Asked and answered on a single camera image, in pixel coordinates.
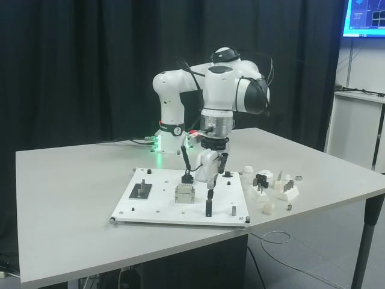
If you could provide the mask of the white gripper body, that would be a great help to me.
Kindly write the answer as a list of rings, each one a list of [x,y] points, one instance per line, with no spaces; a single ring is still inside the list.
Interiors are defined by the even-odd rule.
[[[205,149],[199,153],[196,165],[200,166],[195,172],[195,180],[211,183],[218,176],[218,162],[220,154],[211,149]]]

